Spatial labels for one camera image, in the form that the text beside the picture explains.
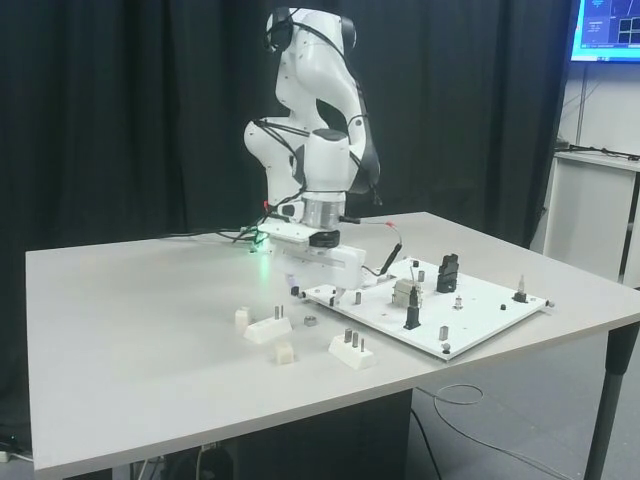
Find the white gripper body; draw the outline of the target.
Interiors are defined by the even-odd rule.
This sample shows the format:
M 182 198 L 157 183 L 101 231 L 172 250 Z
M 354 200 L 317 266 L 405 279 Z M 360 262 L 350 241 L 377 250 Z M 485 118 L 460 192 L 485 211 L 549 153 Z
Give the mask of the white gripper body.
M 335 248 L 300 247 L 277 244 L 273 247 L 274 264 L 286 274 L 293 274 L 300 289 L 331 285 L 345 290 L 358 289 L 363 280 L 362 267 L 366 251 L 339 245 Z

